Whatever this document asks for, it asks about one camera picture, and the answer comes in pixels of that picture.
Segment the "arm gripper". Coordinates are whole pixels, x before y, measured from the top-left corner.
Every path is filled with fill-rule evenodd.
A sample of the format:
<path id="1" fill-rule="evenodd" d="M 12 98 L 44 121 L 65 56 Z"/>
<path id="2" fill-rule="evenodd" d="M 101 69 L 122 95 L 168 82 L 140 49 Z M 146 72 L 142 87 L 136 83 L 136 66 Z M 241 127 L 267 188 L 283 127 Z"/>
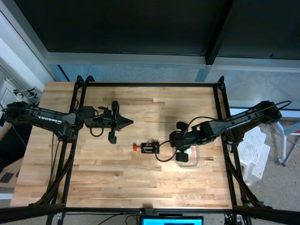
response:
<path id="1" fill-rule="evenodd" d="M 108 108 L 105 108 L 104 113 L 99 116 L 97 122 L 100 124 L 101 128 L 101 133 L 97 135 L 97 137 L 100 137 L 103 134 L 104 128 L 110 128 L 111 131 L 108 134 L 108 141 L 111 144 L 116 144 L 117 137 L 115 136 L 115 131 L 132 125 L 134 121 L 121 116 L 119 114 L 118 101 L 113 101 L 112 109 L 108 110 Z"/>
<path id="2" fill-rule="evenodd" d="M 175 148 L 176 161 L 188 162 L 188 154 L 185 151 L 196 145 L 199 139 L 198 131 L 188 132 L 188 124 L 185 122 L 177 122 L 176 129 L 170 133 L 169 143 L 171 147 Z"/>

